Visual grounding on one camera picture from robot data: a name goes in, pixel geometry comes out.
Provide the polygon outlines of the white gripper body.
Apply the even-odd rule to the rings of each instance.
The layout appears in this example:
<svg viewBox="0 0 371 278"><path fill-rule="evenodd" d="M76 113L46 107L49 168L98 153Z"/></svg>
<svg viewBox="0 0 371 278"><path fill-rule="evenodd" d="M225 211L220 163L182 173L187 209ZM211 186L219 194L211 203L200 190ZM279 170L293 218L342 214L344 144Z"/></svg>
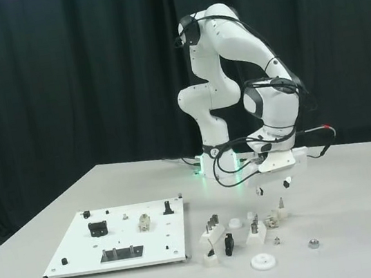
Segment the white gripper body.
<svg viewBox="0 0 371 278"><path fill-rule="evenodd" d="M292 176L295 170L295 166L287 167L283 169L277 169L269 172L259 172L256 170L252 177L247 179L247 188L257 188L262 187L266 184L275 181L284 181L287 177Z"/></svg>

